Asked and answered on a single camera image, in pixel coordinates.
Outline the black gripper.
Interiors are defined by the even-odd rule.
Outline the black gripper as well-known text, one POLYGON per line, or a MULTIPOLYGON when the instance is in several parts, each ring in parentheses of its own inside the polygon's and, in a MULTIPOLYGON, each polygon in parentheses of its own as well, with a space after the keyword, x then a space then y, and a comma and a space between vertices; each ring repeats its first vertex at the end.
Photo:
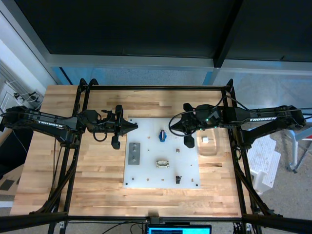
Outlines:
POLYGON ((183 114, 183 118, 173 125, 173 132, 178 135, 185 135, 183 138, 185 146, 194 148, 195 139, 192 134, 198 130, 201 124, 196 115, 202 111, 196 110, 189 103, 183 104, 183 110, 186 113, 183 114))
POLYGON ((123 118, 123 108, 122 105, 117 105, 115 108, 115 113, 111 113, 111 117, 109 120, 109 133, 113 133, 111 140, 111 145, 115 150, 120 149, 120 142, 119 142, 119 135, 121 134, 121 126, 124 126, 125 128, 122 129, 122 136, 125 134, 136 130, 138 128, 137 123, 133 123, 132 121, 127 121, 123 118))

